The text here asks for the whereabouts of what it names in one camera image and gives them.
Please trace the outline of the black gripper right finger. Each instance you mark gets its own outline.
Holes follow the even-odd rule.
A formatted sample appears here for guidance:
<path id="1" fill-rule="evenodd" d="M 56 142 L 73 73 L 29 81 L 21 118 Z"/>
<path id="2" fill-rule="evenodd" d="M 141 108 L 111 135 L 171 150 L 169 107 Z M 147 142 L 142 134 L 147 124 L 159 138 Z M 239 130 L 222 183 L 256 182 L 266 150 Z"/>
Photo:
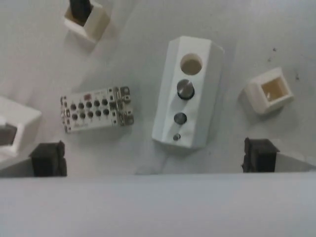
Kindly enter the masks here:
<path id="1" fill-rule="evenodd" d="M 309 172 L 312 170 L 312 158 L 285 148 L 279 149 L 269 139 L 247 137 L 241 167 L 244 173 Z"/>

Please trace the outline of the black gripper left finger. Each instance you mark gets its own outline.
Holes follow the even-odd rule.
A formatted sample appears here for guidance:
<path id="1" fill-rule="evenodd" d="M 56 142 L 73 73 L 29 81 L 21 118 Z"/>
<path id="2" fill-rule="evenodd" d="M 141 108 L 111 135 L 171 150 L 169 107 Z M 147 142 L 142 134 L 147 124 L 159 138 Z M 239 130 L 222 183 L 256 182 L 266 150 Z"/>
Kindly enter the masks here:
<path id="1" fill-rule="evenodd" d="M 28 158 L 0 169 L 1 177 L 66 177 L 65 144 L 40 143 Z"/>

